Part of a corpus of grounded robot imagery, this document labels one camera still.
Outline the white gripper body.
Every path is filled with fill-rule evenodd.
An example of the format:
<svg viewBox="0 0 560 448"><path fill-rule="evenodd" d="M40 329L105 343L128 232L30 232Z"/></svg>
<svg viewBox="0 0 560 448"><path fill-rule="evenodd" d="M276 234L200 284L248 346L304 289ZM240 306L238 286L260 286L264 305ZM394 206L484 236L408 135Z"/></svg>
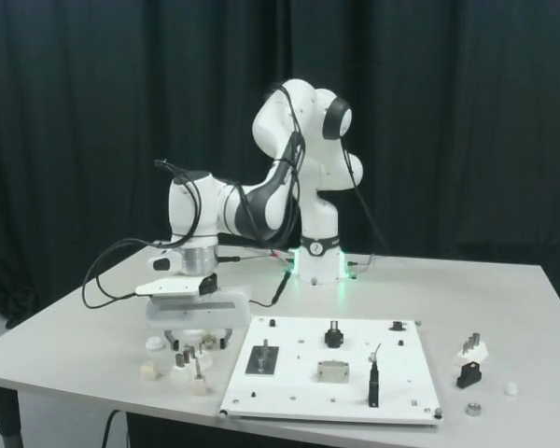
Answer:
<svg viewBox="0 0 560 448"><path fill-rule="evenodd" d="M149 299L150 329L236 329L250 323L250 287L222 287L204 295L163 295Z"/></svg>

